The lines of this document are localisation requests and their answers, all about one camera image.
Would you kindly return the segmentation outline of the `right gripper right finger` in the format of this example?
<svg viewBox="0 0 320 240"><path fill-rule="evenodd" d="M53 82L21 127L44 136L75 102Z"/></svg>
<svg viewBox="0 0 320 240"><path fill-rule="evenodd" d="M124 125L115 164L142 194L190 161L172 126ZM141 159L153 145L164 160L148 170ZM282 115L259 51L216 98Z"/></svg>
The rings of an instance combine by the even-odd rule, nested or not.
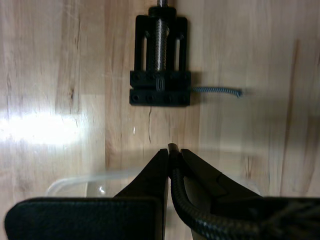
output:
<svg viewBox="0 0 320 240"><path fill-rule="evenodd" d="M231 219L319 219L319 198L261 196L188 149L181 150L187 197L199 210Z"/></svg>

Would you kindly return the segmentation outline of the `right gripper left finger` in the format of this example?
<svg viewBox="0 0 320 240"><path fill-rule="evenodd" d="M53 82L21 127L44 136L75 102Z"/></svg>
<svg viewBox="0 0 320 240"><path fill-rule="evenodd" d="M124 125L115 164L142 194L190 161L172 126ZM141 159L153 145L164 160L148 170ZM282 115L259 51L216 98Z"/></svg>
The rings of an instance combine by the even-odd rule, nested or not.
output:
<svg viewBox="0 0 320 240"><path fill-rule="evenodd" d="M114 197L37 197L6 214L10 240L162 240L168 199L168 151L159 150Z"/></svg>

